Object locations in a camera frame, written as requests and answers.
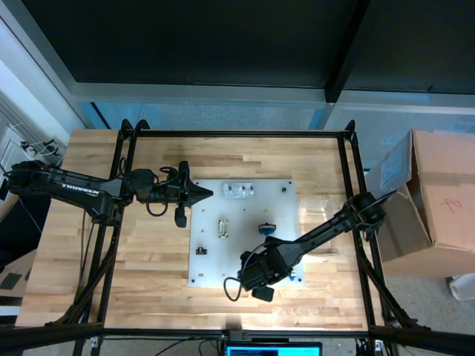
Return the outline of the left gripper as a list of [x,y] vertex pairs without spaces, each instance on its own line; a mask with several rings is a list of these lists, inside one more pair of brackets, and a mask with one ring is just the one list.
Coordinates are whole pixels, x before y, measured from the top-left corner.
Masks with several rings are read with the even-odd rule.
[[191,181],[190,192],[190,167],[188,161],[181,161],[178,167],[179,174],[179,193],[178,193],[178,208],[189,207],[195,205],[202,200],[206,200],[214,196],[213,190],[204,188],[198,182]]

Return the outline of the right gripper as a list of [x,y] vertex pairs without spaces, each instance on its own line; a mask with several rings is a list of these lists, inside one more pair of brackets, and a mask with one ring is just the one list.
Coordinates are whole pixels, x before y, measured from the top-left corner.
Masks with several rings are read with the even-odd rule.
[[268,245],[259,253],[245,251],[240,260],[239,280],[245,291],[274,285],[290,276],[290,267],[276,245]]

